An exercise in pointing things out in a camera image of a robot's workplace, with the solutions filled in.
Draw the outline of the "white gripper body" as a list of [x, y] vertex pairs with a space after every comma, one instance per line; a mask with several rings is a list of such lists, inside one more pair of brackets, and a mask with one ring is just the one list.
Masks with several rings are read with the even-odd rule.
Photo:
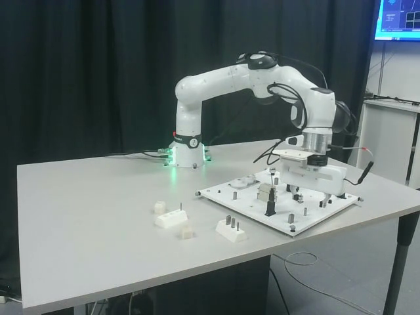
[[346, 168], [334, 165], [304, 168], [282, 164], [282, 182], [284, 184], [334, 196], [344, 194], [344, 179], [346, 175]]

